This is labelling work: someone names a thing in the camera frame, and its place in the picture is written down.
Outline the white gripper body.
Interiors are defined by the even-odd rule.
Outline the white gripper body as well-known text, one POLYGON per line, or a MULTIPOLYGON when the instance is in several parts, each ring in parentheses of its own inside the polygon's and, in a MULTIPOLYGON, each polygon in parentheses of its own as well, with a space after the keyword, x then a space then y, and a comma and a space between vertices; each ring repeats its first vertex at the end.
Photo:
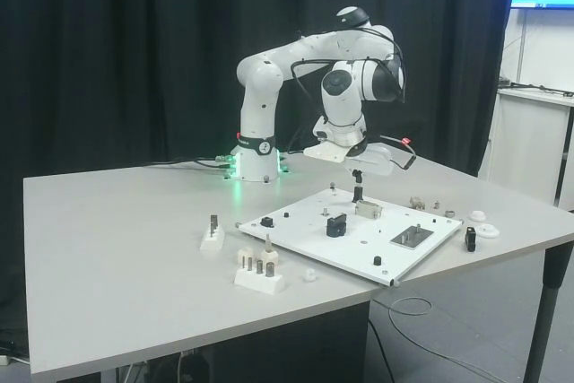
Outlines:
POLYGON ((349 172, 359 170, 363 175, 390 176, 394 169, 392 153, 383 144, 369 144, 363 153, 346 157, 342 166, 349 172))

